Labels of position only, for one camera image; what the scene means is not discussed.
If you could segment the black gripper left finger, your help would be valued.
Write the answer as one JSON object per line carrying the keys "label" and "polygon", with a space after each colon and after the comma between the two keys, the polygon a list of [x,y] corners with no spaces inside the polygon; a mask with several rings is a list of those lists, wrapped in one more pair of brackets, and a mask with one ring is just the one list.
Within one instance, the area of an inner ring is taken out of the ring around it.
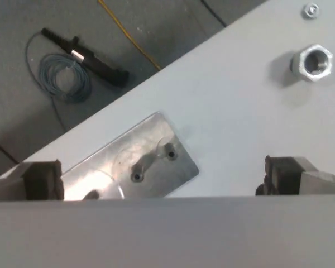
{"label": "black gripper left finger", "polygon": [[0,178],[0,202],[63,200],[61,162],[22,162]]}

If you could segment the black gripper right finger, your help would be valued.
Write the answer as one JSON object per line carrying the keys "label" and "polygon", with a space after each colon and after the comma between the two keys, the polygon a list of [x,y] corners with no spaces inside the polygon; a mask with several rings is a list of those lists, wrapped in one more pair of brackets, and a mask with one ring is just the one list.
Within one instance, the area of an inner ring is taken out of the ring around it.
{"label": "black gripper right finger", "polygon": [[256,195],[335,194],[335,175],[318,170],[304,157],[265,157],[264,182]]}

